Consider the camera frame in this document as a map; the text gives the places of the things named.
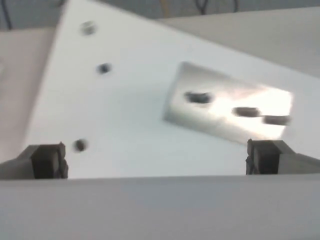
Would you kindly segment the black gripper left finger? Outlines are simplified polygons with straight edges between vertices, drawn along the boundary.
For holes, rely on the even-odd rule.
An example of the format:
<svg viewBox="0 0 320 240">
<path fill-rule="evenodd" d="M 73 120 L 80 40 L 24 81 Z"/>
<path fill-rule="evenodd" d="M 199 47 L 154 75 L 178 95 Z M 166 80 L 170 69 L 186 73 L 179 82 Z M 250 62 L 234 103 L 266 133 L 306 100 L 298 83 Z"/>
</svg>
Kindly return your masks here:
<svg viewBox="0 0 320 240">
<path fill-rule="evenodd" d="M 67 179 L 69 166 L 66 146 L 58 144 L 29 145 L 16 158 L 0 164 L 2 180 Z"/>
</svg>

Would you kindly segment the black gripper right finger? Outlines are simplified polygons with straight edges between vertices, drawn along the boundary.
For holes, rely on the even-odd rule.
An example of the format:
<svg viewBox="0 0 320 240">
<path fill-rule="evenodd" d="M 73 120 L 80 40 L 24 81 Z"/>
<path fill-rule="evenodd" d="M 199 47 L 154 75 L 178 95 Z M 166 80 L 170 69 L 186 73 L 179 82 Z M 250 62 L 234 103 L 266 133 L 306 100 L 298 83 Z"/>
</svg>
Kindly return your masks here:
<svg viewBox="0 0 320 240">
<path fill-rule="evenodd" d="M 320 160 L 294 152 L 282 140 L 247 141 L 246 175 L 318 174 Z"/>
</svg>

